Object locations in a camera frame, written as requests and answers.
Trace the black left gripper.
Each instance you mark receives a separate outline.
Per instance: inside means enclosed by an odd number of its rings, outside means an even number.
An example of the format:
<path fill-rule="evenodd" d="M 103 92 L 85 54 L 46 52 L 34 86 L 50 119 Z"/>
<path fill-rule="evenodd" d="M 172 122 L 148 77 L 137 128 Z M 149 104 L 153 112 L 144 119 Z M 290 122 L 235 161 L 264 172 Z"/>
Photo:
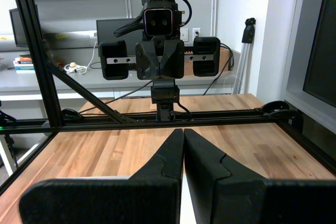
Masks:
<path fill-rule="evenodd" d="M 102 42 L 99 45 L 102 73 L 107 80 L 123 80 L 129 71 L 136 71 L 140 80 L 173 80 L 185 75 L 185 63 L 192 62 L 193 75 L 213 77 L 219 72 L 220 40 L 216 37 L 196 37 L 191 54 L 185 54 L 180 39 L 154 37 L 135 45 L 135 55 L 129 56 L 125 41 Z"/>

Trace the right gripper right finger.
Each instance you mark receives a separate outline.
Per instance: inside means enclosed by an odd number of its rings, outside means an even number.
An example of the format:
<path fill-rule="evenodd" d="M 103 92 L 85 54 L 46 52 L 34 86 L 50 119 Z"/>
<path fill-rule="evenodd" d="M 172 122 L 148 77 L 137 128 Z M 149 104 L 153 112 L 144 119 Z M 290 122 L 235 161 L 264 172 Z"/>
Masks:
<path fill-rule="evenodd" d="M 335 181 L 267 179 L 194 130 L 184 135 L 197 223 L 335 223 Z"/>

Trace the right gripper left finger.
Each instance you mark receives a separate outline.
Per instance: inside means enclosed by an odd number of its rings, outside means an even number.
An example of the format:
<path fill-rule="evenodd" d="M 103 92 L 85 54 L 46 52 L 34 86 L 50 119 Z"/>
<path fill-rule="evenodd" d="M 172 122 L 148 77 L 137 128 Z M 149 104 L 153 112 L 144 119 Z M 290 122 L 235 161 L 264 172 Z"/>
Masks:
<path fill-rule="evenodd" d="M 179 223 L 183 130 L 128 179 L 49 179 L 19 200 L 23 223 Z"/>

